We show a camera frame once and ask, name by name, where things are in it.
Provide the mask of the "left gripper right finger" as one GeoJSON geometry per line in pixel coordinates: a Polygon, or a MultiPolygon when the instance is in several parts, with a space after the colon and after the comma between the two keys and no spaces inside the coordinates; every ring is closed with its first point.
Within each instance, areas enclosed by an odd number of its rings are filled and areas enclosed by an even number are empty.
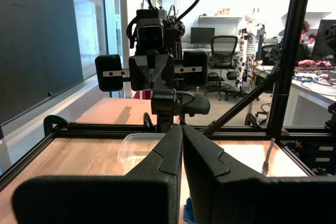
{"type": "Polygon", "coordinates": [[[193,127],[183,135],[197,223],[335,223],[335,178],[266,177],[193,127]]]}

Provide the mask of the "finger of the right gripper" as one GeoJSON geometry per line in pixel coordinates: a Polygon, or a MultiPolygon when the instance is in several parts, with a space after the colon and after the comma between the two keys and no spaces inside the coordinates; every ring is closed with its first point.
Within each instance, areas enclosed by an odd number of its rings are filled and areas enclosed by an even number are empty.
{"type": "Polygon", "coordinates": [[[131,56],[129,72],[131,89],[133,91],[151,90],[151,69],[154,68],[152,56],[131,56]]]}
{"type": "Polygon", "coordinates": [[[175,77],[174,58],[170,54],[157,55],[152,73],[152,88],[154,90],[173,89],[175,77]]]}

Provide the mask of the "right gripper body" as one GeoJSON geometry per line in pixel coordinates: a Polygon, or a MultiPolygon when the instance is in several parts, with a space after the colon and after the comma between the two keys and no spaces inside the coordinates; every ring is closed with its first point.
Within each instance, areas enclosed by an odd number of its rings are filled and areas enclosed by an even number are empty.
{"type": "MultiPolygon", "coordinates": [[[[96,71],[98,77],[99,88],[104,92],[114,92],[123,89],[125,82],[130,82],[130,72],[128,68],[122,68],[119,55],[102,55],[95,59],[96,71]]],[[[199,87],[207,84],[207,64],[208,54],[202,50],[185,51],[181,59],[175,59],[175,83],[182,81],[188,87],[199,87]]]]}

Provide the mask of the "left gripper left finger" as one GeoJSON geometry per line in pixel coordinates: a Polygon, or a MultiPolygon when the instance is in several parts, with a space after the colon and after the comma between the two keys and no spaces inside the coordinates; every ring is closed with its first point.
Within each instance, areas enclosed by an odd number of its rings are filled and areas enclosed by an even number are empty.
{"type": "Polygon", "coordinates": [[[183,133],[173,126],[123,176],[39,176],[12,196],[18,223],[178,223],[183,133]]]}

